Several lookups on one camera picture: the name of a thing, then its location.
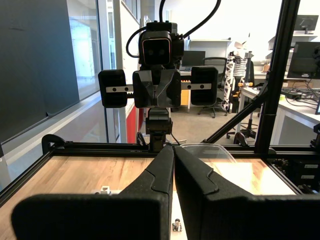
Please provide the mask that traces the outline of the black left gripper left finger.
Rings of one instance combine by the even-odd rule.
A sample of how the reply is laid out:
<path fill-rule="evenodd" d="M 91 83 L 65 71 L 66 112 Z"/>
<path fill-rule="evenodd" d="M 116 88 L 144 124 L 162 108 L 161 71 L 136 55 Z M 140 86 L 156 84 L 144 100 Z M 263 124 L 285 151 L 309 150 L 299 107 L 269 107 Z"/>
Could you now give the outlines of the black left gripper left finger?
<path fill-rule="evenodd" d="M 165 146 L 118 194 L 38 194 L 11 214 L 19 240 L 168 240 L 174 150 Z"/>

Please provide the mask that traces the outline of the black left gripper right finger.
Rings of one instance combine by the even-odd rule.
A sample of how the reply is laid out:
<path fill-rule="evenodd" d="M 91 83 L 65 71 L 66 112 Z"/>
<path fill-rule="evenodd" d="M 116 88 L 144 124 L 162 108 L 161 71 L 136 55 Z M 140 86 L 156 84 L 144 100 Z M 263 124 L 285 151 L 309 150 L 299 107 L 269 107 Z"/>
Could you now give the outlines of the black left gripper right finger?
<path fill-rule="evenodd" d="M 317 240 L 320 197 L 254 195 L 176 147 L 175 187 L 190 240 Z"/>

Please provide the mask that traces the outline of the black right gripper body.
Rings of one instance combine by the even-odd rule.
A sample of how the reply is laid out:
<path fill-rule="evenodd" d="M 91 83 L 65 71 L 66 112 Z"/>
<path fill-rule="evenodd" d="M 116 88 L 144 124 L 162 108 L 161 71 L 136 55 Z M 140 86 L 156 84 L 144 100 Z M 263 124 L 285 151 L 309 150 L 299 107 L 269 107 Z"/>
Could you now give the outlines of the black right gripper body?
<path fill-rule="evenodd" d="M 157 87 L 160 82 L 162 70 L 165 69 L 151 70 L 156 107 L 159 107 L 157 106 Z M 126 83 L 125 72 L 122 69 L 103 70 L 98 74 L 98 81 L 102 105 L 105 108 L 125 107 L 128 99 L 133 99 L 135 102 L 133 83 Z M 188 90 L 190 92 L 192 105 L 213 105 L 217 99 L 217 89 L 218 70 L 214 66 L 194 66 L 191 69 L 190 75 L 182 75 L 180 72 L 180 103 L 182 91 Z"/>

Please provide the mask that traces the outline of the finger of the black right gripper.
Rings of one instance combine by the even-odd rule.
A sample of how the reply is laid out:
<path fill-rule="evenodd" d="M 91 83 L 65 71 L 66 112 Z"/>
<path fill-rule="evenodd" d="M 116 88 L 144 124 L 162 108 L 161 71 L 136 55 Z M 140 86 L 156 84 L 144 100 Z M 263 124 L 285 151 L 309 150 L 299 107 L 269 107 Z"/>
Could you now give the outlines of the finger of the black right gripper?
<path fill-rule="evenodd" d="M 181 74 L 177 69 L 163 69 L 156 89 L 158 107 L 179 107 L 181 105 Z"/>
<path fill-rule="evenodd" d="M 151 70 L 138 70 L 132 75 L 134 104 L 136 108 L 154 108 L 155 86 Z"/>

